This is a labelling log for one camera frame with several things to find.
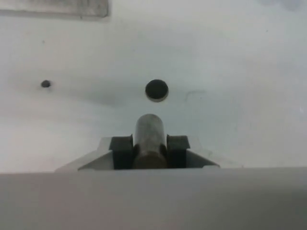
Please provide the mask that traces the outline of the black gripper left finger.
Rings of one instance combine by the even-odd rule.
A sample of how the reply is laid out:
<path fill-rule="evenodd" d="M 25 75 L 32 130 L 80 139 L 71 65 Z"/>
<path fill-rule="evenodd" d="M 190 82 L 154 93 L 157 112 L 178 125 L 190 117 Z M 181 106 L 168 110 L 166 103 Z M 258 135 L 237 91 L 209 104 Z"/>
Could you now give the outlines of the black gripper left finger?
<path fill-rule="evenodd" d="M 57 171 L 129 170 L 134 160 L 133 137 L 104 137 L 96 150 L 61 167 Z"/>

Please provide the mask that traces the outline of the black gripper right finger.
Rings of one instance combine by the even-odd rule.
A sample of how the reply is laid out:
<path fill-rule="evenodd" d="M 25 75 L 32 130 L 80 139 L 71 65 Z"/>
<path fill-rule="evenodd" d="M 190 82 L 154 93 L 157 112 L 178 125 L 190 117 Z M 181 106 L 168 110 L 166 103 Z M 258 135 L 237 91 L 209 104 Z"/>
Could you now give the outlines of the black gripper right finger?
<path fill-rule="evenodd" d="M 187 136 L 166 136 L 166 161 L 170 169 L 188 169 L 188 168 L 203 168 L 205 166 L 215 166 L 220 168 L 220 165 L 195 153 L 190 149 L 190 143 Z"/>

